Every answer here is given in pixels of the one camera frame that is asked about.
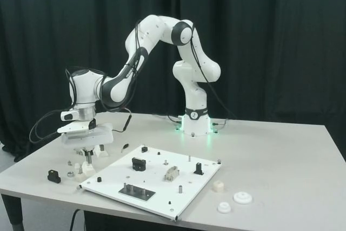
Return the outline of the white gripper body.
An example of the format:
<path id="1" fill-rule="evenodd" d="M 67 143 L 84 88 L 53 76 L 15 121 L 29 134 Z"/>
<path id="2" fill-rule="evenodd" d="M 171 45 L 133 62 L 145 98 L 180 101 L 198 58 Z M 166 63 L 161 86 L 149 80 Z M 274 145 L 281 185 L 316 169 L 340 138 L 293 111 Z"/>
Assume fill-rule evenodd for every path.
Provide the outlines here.
<path id="1" fill-rule="evenodd" d="M 113 125 L 99 124 L 96 128 L 74 133 L 63 133 L 61 141 L 64 146 L 96 146 L 113 143 Z"/>

